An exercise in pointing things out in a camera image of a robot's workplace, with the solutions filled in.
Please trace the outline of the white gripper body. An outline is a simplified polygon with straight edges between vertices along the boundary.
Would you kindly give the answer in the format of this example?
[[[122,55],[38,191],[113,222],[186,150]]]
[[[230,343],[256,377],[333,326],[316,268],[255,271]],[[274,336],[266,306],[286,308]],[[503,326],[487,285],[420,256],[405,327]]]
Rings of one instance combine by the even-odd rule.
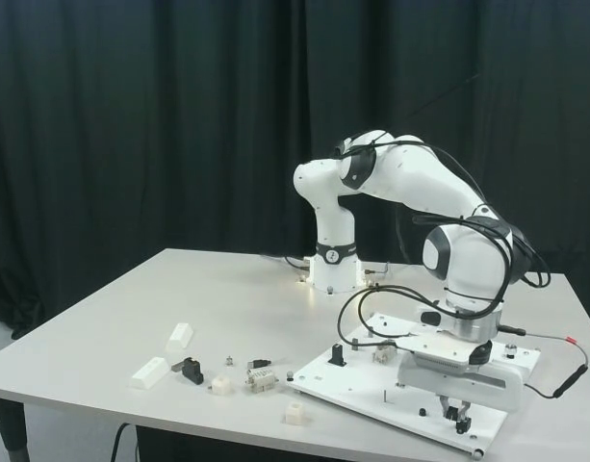
[[[523,375],[496,362],[467,365],[407,353],[398,367],[398,382],[468,402],[519,402]]]

